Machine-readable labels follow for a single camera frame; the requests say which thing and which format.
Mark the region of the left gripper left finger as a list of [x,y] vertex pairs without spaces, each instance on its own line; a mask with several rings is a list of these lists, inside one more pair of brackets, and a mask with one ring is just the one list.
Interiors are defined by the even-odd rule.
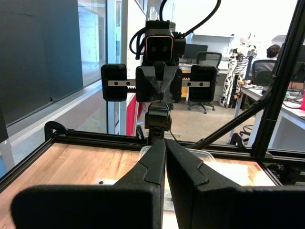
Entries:
[[166,144],[156,141],[113,185],[40,185],[19,192],[10,211],[18,229],[160,229]]

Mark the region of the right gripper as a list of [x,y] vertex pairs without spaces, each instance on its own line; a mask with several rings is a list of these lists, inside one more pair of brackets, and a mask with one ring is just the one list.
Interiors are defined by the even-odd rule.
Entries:
[[214,99],[217,68],[210,65],[192,65],[189,73],[179,66],[139,66],[135,78],[127,78],[124,64],[105,64],[101,68],[103,98],[108,102],[122,102],[129,93],[139,103],[179,103],[181,89],[189,88],[193,102]]

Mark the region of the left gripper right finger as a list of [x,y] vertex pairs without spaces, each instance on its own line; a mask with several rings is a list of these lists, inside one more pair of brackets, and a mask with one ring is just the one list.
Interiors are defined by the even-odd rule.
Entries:
[[243,187],[173,140],[166,170],[181,229],[302,229],[305,189]]

